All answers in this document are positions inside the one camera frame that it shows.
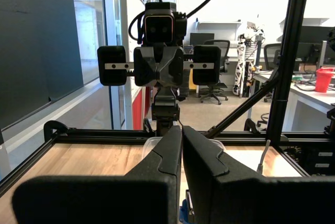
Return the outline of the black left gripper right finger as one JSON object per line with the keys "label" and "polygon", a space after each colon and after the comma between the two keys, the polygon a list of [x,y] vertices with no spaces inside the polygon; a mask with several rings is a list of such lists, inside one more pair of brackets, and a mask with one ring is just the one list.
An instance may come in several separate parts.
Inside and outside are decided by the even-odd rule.
{"label": "black left gripper right finger", "polygon": [[334,223],[334,177],[266,177],[192,127],[182,134],[197,223]]}

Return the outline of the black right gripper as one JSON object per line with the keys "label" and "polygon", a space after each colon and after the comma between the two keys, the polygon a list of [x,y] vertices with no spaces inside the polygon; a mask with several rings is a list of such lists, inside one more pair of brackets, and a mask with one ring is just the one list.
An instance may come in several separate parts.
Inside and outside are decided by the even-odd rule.
{"label": "black right gripper", "polygon": [[219,81],[221,49],[215,45],[199,45],[191,55],[182,47],[136,47],[132,62],[126,61],[123,46],[103,46],[97,50],[99,78],[105,86],[125,85],[128,77],[137,86],[181,86],[186,70],[193,71],[197,85]]}

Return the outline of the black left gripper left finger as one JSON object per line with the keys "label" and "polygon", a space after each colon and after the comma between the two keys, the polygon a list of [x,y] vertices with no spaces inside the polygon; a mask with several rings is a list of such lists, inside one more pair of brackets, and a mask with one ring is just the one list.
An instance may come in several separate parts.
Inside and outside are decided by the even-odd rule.
{"label": "black left gripper left finger", "polygon": [[177,223],[182,131],[172,127],[123,176],[38,176],[12,196],[18,223]]}

